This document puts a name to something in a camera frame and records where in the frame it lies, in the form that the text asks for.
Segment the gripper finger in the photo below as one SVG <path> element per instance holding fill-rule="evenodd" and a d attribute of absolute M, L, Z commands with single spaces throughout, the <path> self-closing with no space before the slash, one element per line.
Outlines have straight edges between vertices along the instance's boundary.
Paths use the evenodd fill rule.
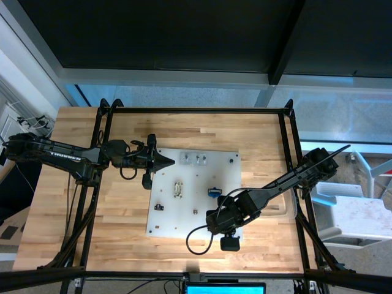
<path fill-rule="evenodd" d="M 156 162 L 175 162 L 175 160 L 166 157 L 164 152 L 161 149 L 158 149 L 155 153 L 155 161 Z"/>
<path fill-rule="evenodd" d="M 154 164 L 154 172 L 157 173 L 159 170 L 174 165 L 175 162 L 157 162 Z"/>

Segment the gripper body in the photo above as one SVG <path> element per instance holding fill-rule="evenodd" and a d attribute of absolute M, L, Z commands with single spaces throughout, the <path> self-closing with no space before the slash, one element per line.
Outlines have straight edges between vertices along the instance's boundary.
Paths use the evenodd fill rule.
<path fill-rule="evenodd" d="M 144 169 L 145 174 L 142 176 L 142 186 L 146 190 L 151 190 L 153 180 L 151 173 L 154 167 L 154 156 L 156 152 L 157 140 L 154 134 L 149 134 L 147 137 L 147 144 L 142 141 L 132 140 L 131 145 L 135 145 L 137 148 L 133 151 L 126 152 L 124 157 L 124 168 L 131 168 L 134 170 L 134 175 L 131 177 L 124 176 L 124 179 L 131 181 L 136 178 L 138 170 Z"/>
<path fill-rule="evenodd" d="M 220 239 L 222 251 L 237 252 L 240 250 L 239 239 L 234 237 L 236 230 L 244 225 L 242 215 L 234 213 L 220 213 Z"/>

